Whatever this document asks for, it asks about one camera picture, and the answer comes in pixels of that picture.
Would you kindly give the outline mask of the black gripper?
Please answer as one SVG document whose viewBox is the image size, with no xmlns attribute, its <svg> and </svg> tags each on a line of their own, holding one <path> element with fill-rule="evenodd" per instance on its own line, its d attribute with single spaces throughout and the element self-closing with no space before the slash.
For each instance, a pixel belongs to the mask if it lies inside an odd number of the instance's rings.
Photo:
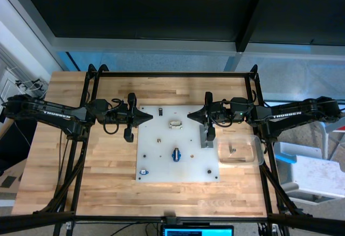
<svg viewBox="0 0 345 236">
<path fill-rule="evenodd" d="M 124 103 L 118 111 L 119 124 L 126 124 L 127 128 L 124 129 L 124 139 L 126 142 L 133 142 L 134 134 L 132 133 L 133 127 L 150 121 L 153 116 L 140 111 L 136 108 L 137 99 L 134 93 L 129 93 L 127 103 Z"/>
<path fill-rule="evenodd" d="M 189 113 L 187 116 L 187 118 L 202 125 L 205 125 L 206 117 L 206 139 L 208 141 L 213 141 L 216 137 L 216 130 L 214 128 L 214 125 L 221 128 L 229 127 L 229 110 L 224 105 L 224 101 L 213 102 L 212 93 L 206 92 L 205 106 L 195 112 Z"/>
</svg>

